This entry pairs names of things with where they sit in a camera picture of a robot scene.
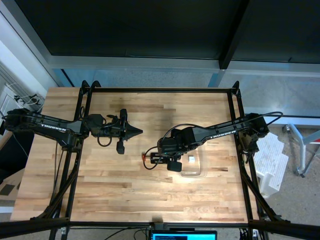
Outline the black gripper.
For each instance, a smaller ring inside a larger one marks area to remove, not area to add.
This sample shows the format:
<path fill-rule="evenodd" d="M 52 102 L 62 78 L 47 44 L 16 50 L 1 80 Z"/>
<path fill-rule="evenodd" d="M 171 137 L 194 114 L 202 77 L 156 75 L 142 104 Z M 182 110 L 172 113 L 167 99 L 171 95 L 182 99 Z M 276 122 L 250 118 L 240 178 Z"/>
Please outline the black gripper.
<path fill-rule="evenodd" d="M 131 126 L 127 122 L 128 113 L 126 109 L 121 109 L 119 117 L 116 115 L 107 115 L 111 122 L 107 124 L 107 132 L 110 138 L 118 138 L 116 143 L 116 151 L 118 154 L 125 153 L 124 141 L 138 136 L 143 133 L 142 129 Z"/>
<path fill-rule="evenodd" d="M 169 150 L 162 151 L 162 158 L 167 165 L 167 170 L 172 172 L 181 172 L 182 171 L 182 163 L 179 162 L 181 159 L 182 153 L 180 151 L 173 152 Z"/>

